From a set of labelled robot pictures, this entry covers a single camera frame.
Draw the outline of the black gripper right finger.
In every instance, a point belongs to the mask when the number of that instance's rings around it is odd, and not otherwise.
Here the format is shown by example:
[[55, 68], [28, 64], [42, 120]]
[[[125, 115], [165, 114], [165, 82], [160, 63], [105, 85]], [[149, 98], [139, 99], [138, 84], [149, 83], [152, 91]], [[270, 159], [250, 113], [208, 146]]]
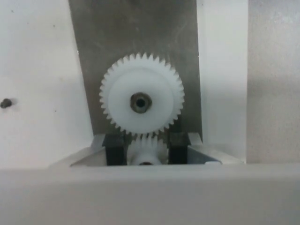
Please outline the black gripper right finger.
[[233, 165], [244, 162], [213, 146], [204, 145], [198, 133], [169, 133], [170, 165]]

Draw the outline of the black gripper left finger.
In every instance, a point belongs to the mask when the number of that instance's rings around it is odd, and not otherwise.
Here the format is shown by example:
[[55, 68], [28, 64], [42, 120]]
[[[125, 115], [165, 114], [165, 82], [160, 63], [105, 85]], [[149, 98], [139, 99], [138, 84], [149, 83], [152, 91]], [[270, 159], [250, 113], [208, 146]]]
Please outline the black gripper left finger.
[[103, 167], [126, 164], [125, 137], [118, 134], [97, 134], [90, 146], [83, 148], [51, 167]]

